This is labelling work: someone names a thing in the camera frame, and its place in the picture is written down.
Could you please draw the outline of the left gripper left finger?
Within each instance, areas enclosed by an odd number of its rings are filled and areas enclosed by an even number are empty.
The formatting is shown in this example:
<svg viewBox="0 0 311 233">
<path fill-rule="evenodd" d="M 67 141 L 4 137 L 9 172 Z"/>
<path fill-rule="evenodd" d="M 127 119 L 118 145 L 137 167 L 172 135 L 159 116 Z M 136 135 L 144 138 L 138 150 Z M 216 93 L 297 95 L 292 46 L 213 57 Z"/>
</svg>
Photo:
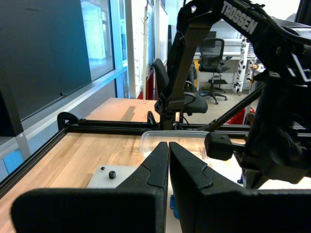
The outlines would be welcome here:
<svg viewBox="0 0 311 233">
<path fill-rule="evenodd" d="M 169 148 L 161 142 L 114 189 L 30 190 L 11 207 L 18 233 L 163 233 Z"/>
</svg>

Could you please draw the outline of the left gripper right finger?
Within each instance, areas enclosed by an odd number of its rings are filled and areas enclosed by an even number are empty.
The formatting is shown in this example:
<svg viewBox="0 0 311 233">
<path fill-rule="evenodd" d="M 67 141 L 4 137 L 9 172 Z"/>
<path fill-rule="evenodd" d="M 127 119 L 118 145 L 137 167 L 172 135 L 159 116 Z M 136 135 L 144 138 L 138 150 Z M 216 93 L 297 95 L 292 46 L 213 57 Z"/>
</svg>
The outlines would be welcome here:
<svg viewBox="0 0 311 233">
<path fill-rule="evenodd" d="M 309 190 L 248 190 L 178 143 L 171 142 L 170 178 L 184 233 L 308 233 Z"/>
</svg>

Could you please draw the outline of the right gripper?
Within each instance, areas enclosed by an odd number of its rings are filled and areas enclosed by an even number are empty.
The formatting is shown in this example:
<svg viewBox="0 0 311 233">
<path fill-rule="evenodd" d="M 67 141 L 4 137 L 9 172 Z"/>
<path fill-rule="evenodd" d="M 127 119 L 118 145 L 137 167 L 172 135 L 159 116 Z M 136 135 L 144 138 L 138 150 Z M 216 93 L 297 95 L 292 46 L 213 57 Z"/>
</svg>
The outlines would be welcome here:
<svg viewBox="0 0 311 233">
<path fill-rule="evenodd" d="M 223 161 L 235 157 L 248 189 L 268 180 L 297 184 L 311 175 L 311 87 L 273 72 L 260 73 L 255 80 L 263 85 L 247 97 L 259 98 L 259 103 L 246 143 L 233 144 L 229 134 L 217 133 L 246 105 L 242 100 L 207 128 L 206 152 Z"/>
</svg>

